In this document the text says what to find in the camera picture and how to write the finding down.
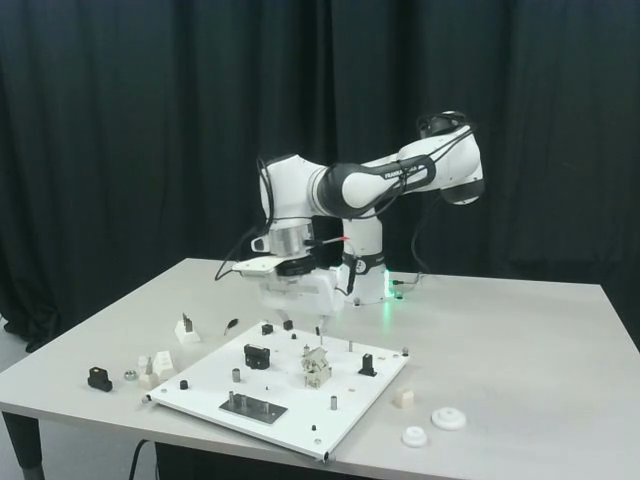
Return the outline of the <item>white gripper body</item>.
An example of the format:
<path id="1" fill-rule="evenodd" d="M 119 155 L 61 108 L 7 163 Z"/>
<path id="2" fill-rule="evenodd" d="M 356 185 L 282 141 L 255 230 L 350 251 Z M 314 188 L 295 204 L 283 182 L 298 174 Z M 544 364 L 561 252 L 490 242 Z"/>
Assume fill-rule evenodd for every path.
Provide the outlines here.
<path id="1" fill-rule="evenodd" d="M 289 313 L 336 313 L 346 298 L 332 270 L 315 269 L 294 277 L 272 276 L 258 285 L 259 298 L 265 306 Z"/>

